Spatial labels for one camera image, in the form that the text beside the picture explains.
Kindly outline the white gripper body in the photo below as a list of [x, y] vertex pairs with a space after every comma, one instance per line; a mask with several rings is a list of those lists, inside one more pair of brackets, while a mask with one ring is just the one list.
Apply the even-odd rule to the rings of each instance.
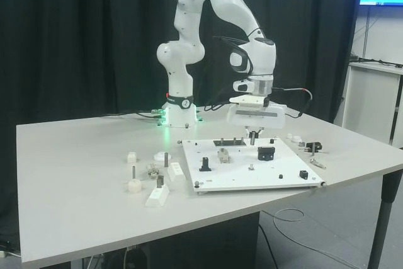
[[285, 125], [285, 105], [244, 106], [231, 105], [227, 121], [242, 127], [281, 129]]

